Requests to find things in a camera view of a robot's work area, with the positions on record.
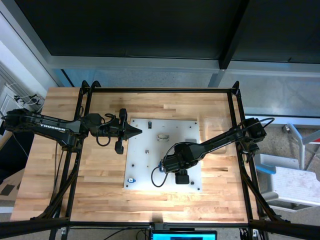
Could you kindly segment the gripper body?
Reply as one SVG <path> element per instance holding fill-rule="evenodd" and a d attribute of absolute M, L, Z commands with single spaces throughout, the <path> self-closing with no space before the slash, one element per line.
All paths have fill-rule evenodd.
<path fill-rule="evenodd" d="M 173 173 L 177 185 L 188 185 L 190 183 L 188 169 L 198 164 L 202 155 L 201 150 L 201 145 L 195 142 L 176 143 L 160 161 L 160 169 L 166 175 Z"/>
<path fill-rule="evenodd" d="M 105 116 L 110 118 L 109 121 L 101 124 L 97 128 L 96 133 L 96 143 L 101 147 L 106 147 L 110 144 L 111 138 L 117 138 L 115 142 L 115 152 L 117 154 L 124 153 L 123 140 L 125 134 L 125 122 L 128 118 L 128 113 L 125 108 L 121 108 L 119 110 L 119 118 L 117 118 L 114 114 L 106 113 Z M 105 144 L 101 144 L 99 142 L 99 137 L 108 137 L 108 142 Z"/>

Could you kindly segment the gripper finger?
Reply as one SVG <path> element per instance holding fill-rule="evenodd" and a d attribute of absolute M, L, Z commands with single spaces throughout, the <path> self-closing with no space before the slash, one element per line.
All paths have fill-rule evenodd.
<path fill-rule="evenodd" d="M 135 137 L 135 136 L 137 136 L 137 135 L 140 135 L 140 134 L 142 134 L 142 133 L 143 133 L 142 131 L 126 131 L 126 132 L 124 133 L 124 140 L 127 141 L 127 140 L 129 140 L 130 138 Z"/>
<path fill-rule="evenodd" d="M 124 129 L 125 129 L 126 132 L 141 132 L 142 131 L 139 128 L 131 126 L 127 121 L 124 124 Z"/>

